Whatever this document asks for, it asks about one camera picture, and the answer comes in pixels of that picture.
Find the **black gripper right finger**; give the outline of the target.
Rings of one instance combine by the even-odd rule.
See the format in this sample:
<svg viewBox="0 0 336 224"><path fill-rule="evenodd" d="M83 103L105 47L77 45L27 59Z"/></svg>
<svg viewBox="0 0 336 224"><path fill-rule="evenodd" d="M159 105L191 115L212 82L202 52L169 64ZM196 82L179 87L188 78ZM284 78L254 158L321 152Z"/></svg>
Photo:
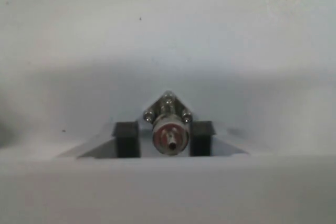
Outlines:
<svg viewBox="0 0 336 224"><path fill-rule="evenodd" d="M215 137L212 121L193 121L190 124L189 156L232 156L248 154L245 150Z"/></svg>

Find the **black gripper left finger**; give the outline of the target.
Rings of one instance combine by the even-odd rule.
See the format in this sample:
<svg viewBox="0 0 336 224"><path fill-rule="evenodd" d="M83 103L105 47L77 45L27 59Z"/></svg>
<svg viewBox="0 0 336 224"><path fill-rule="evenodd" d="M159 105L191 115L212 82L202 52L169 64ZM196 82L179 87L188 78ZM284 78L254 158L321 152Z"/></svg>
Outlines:
<svg viewBox="0 0 336 224"><path fill-rule="evenodd" d="M117 122L111 139L79 155L79 158L140 158L139 123Z"/></svg>

